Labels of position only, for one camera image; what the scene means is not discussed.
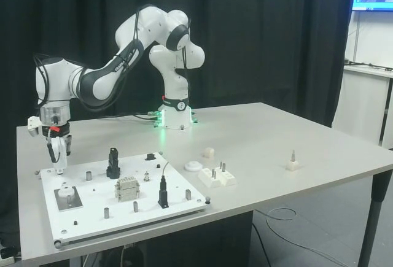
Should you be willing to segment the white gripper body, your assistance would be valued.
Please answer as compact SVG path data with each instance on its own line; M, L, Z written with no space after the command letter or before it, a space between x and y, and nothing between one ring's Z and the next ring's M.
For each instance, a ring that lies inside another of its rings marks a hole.
M53 167L54 169L66 169L67 154L66 141L64 137L51 138L51 145L53 150Z

